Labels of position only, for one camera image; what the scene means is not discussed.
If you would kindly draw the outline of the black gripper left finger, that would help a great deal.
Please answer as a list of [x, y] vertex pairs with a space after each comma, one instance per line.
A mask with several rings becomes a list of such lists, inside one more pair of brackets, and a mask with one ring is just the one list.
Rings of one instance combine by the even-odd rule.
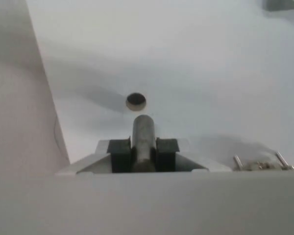
[[130, 139], [100, 140], [94, 154], [78, 162], [77, 173], [129, 173], [131, 168]]

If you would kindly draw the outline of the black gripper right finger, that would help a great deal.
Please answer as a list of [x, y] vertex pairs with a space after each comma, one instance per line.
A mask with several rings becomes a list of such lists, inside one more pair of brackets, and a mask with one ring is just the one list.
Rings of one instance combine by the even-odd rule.
[[181, 152], [178, 139], [156, 138], [156, 171], [157, 172], [191, 172], [208, 170]]

